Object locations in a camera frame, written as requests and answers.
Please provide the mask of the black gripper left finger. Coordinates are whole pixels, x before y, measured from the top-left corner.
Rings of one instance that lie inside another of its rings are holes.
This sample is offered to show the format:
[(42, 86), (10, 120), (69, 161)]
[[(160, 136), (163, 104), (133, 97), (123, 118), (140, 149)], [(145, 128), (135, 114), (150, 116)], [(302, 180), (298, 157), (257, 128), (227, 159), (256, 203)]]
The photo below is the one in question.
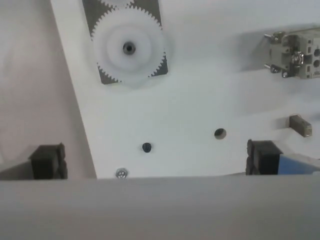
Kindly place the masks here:
[(63, 143), (29, 146), (17, 158), (0, 164), (1, 180), (67, 180)]

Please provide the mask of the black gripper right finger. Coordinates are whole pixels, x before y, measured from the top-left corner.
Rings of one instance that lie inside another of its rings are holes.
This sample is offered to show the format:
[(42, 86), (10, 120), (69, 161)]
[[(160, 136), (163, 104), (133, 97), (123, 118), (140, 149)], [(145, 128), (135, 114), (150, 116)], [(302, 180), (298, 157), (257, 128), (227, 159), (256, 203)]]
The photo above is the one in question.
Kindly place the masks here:
[(318, 175), (320, 160), (294, 152), (274, 140), (248, 140), (245, 174)]

